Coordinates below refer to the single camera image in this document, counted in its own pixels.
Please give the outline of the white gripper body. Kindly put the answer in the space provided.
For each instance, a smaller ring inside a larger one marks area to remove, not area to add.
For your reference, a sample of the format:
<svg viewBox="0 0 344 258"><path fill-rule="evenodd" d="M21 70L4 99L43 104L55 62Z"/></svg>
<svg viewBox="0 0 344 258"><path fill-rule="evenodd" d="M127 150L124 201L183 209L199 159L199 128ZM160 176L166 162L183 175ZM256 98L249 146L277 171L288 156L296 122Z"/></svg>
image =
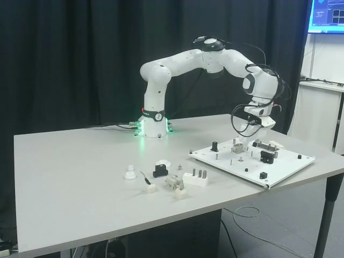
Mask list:
<svg viewBox="0 0 344 258"><path fill-rule="evenodd" d="M261 125L248 125L244 132L240 133L240 142L247 147L251 141L261 139L265 136L265 129Z"/></svg>

